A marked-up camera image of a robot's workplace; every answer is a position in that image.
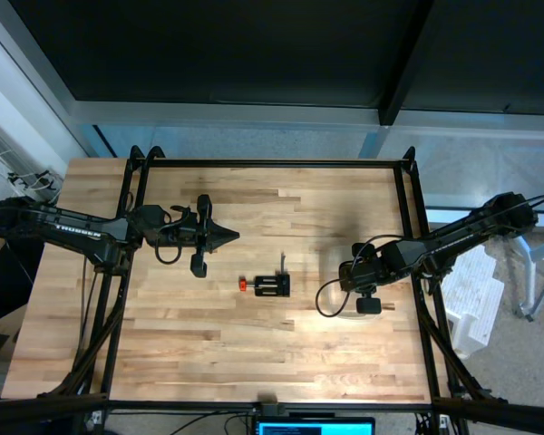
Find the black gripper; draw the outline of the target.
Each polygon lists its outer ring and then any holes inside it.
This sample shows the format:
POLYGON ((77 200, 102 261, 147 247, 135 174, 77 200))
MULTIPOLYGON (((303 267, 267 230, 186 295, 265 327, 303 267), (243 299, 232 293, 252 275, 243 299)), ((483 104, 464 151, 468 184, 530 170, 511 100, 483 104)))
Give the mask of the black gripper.
POLYGON ((176 247, 177 254, 172 260, 162 260, 164 265, 173 265, 180 260, 184 247, 194 247, 195 253, 190 259, 190 271, 195 277, 207 276, 207 264, 204 255, 239 239, 239 232, 222 227, 213 220, 212 203, 208 195, 200 195, 197 211, 190 208, 172 206, 181 213, 180 219, 165 225, 162 233, 166 237, 167 247, 176 247))
POLYGON ((353 259, 339 266, 339 283, 341 290, 348 295, 359 294, 355 302, 359 314, 380 314, 381 300, 373 297, 382 276, 383 267, 371 243, 355 243, 352 245, 353 259))

